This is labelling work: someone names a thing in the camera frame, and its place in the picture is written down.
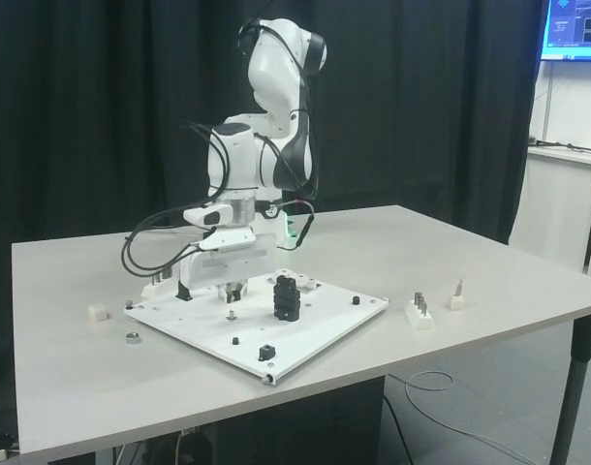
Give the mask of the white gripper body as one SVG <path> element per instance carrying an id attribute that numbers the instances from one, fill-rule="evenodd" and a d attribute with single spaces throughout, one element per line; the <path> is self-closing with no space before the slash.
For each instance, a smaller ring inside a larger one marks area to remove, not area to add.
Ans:
<path id="1" fill-rule="evenodd" d="M 273 233 L 216 232 L 181 262 L 178 282 L 193 291 L 268 274 L 276 268 L 276 252 Z"/>

